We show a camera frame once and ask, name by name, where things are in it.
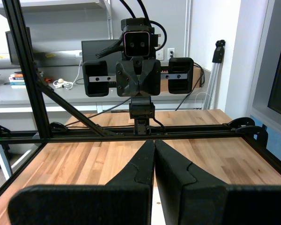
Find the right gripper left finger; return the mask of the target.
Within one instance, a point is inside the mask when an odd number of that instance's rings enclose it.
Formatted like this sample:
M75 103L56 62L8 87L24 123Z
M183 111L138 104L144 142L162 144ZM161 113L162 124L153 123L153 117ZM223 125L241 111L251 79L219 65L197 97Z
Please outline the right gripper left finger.
M34 185L8 203L13 225L149 225L154 141L146 141L105 185Z

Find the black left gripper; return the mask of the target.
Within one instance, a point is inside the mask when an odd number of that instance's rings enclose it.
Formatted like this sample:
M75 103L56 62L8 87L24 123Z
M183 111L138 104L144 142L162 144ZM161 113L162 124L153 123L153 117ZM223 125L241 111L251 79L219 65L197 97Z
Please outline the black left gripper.
M115 74L109 75L106 61L87 61L83 64L85 92L89 97L104 97L111 87L115 87L120 97L158 96L162 80L168 81L171 94L191 92L193 59L171 58L168 72L164 74L162 70L156 59L135 59L117 62Z

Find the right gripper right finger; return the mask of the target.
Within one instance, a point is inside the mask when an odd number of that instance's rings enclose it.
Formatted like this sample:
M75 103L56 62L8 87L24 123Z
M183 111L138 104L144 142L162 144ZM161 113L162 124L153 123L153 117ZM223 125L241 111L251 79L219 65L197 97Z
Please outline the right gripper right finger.
M227 184L161 140L155 174L168 225L281 225L281 186Z

